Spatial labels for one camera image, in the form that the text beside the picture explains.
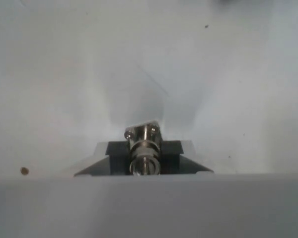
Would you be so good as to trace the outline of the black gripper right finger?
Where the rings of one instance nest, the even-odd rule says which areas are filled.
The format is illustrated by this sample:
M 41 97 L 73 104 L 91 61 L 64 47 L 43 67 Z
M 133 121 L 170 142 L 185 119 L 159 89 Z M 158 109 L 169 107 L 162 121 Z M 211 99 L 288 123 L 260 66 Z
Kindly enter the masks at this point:
M 164 140 L 161 144 L 161 175 L 214 173 L 197 163 L 197 152 L 191 140 Z

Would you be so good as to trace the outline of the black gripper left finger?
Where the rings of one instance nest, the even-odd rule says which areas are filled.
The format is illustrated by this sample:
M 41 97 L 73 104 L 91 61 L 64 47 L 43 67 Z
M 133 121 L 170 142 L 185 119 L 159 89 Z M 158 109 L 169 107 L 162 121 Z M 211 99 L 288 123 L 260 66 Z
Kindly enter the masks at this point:
M 92 156 L 74 165 L 74 176 L 129 175 L 130 156 L 126 141 L 100 142 Z

